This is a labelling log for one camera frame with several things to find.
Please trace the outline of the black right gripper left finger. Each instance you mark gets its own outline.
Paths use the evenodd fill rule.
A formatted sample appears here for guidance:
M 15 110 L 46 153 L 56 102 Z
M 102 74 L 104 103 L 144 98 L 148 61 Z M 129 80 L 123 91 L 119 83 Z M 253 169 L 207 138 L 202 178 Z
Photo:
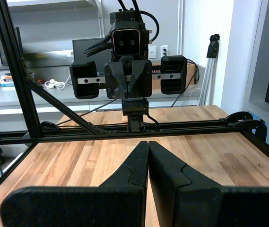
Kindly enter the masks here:
M 98 187 L 24 187 L 0 206 L 5 227 L 143 227 L 148 142 L 140 142 Z

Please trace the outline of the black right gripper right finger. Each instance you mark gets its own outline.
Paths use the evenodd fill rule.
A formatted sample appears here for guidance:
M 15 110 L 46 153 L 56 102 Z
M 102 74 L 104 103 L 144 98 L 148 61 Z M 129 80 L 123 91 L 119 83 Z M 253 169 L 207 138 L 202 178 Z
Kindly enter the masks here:
M 269 187 L 222 186 L 155 141 L 149 177 L 162 227 L 269 227 Z

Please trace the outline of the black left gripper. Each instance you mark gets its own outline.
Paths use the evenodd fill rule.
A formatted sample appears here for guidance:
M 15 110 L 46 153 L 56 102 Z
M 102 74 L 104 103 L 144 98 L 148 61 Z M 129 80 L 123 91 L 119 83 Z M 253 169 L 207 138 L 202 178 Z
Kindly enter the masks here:
M 102 75 L 94 61 L 74 62 L 69 69 L 78 99 L 96 98 L 100 89 L 106 90 L 109 99 L 150 97 L 154 80 L 160 81 L 160 90 L 165 95 L 186 90 L 187 59 L 182 55 L 164 56 L 157 66 L 150 60 L 123 56 L 119 61 L 106 63 Z

